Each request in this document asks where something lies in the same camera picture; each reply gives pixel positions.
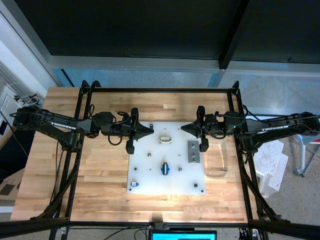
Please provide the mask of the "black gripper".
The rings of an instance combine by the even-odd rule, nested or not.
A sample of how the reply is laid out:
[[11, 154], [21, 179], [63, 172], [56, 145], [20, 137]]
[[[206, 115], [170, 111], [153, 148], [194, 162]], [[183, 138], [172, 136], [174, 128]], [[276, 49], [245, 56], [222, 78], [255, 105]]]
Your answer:
[[113, 143], [111, 139], [109, 143], [112, 146], [118, 146], [122, 143], [123, 137], [128, 137], [126, 141], [125, 150], [129, 155], [133, 155], [135, 151], [134, 140], [142, 139], [146, 136], [152, 135], [154, 130], [147, 126], [144, 126], [139, 120], [138, 108], [134, 107], [131, 109], [131, 113], [128, 114], [124, 111], [118, 111], [117, 115], [122, 116], [122, 120], [115, 121], [112, 123], [109, 129], [109, 137], [119, 137], [118, 143]]
[[197, 120], [181, 126], [181, 130], [193, 135], [194, 137], [197, 137], [198, 127], [200, 130], [199, 137], [201, 140], [201, 143], [199, 145], [199, 151], [201, 153], [204, 153], [209, 148], [209, 140], [206, 138], [206, 136], [209, 135], [213, 139], [222, 140], [223, 131], [219, 127], [217, 116], [213, 114], [206, 114], [204, 106], [200, 105], [197, 108], [196, 116]]

